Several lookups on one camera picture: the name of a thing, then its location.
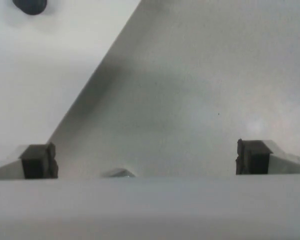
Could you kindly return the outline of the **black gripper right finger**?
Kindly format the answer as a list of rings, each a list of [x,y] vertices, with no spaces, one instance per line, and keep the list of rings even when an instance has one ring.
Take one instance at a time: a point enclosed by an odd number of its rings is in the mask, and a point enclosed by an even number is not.
[[[237,175],[300,174],[300,156],[286,153],[272,140],[237,141]]]

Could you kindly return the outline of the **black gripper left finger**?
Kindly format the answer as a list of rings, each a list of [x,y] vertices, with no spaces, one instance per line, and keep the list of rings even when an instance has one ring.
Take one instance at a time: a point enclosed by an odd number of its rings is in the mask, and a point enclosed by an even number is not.
[[[52,142],[18,146],[0,160],[0,180],[57,179],[58,176],[56,146]]]

